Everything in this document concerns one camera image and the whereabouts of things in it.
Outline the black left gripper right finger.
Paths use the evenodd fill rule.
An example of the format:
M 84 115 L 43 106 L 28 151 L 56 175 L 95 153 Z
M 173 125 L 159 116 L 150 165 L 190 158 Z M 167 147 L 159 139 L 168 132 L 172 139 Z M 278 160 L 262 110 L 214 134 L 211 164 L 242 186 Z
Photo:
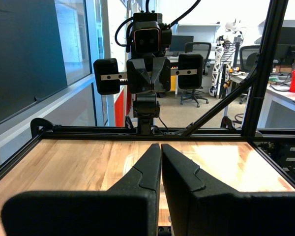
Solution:
M 239 192 L 168 144 L 162 180 L 177 236 L 295 236 L 295 192 Z

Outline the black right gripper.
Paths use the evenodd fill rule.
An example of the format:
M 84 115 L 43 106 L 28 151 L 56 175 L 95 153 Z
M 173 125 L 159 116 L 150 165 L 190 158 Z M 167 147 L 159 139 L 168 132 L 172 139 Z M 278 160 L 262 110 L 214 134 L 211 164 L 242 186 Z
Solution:
M 198 89 L 202 84 L 204 58 L 200 54 L 181 54 L 177 62 L 168 57 L 129 59 L 126 71 L 119 72 L 116 59 L 98 59 L 93 63 L 97 91 L 101 95 L 120 92 L 128 86 L 132 94 L 166 92 L 170 79 L 178 76 L 180 89 Z

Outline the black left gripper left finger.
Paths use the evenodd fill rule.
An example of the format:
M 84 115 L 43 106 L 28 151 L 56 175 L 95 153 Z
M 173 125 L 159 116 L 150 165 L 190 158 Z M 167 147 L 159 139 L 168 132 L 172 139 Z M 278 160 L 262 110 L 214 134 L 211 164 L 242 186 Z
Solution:
M 151 145 L 107 191 L 28 191 L 1 210 L 9 236 L 155 236 L 161 149 Z

